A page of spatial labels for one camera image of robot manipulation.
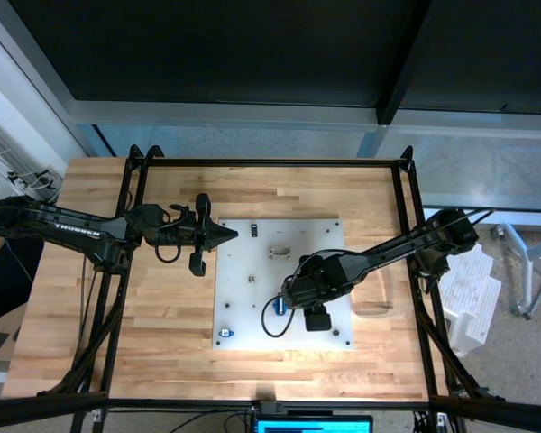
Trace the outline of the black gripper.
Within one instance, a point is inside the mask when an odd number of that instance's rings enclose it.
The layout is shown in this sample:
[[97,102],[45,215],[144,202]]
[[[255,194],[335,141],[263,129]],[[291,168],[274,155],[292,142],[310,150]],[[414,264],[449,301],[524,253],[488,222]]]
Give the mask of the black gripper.
[[[196,197],[195,211],[188,206],[178,204],[169,205],[169,209],[179,212],[179,217],[169,220],[156,231],[155,255],[157,259],[166,264],[176,262],[183,246],[191,246],[194,252],[189,256],[188,268],[194,276],[206,274],[206,263],[203,261],[203,252],[206,250],[208,235],[207,222],[210,220],[211,201],[206,193]],[[213,250],[219,245],[234,240],[238,232],[215,221],[209,221],[209,233],[216,235],[209,239],[209,249]],[[160,255],[161,246],[175,246],[177,252],[172,259],[165,259]]]
[[281,287],[286,305],[303,311],[307,332],[327,332],[332,328],[325,307],[332,288],[323,268],[324,260],[320,254],[302,256],[297,269],[285,278]]

